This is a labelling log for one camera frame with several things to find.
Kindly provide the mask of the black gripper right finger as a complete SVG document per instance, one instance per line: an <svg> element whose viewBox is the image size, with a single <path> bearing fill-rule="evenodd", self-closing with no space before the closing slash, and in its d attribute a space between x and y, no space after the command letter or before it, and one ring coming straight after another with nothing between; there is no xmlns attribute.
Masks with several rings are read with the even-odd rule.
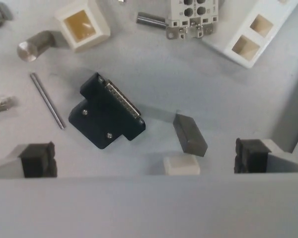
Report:
<svg viewBox="0 0 298 238"><path fill-rule="evenodd" d="M236 174L298 173L298 156L271 139L240 139L235 143Z"/></svg>

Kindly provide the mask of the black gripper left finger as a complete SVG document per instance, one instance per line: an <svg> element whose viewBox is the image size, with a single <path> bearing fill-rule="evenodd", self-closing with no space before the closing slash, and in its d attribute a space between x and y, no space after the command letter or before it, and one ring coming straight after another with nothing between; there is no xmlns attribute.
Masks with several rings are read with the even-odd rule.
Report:
<svg viewBox="0 0 298 238"><path fill-rule="evenodd" d="M56 178L55 145L32 143L17 145L0 159L0 178Z"/></svg>

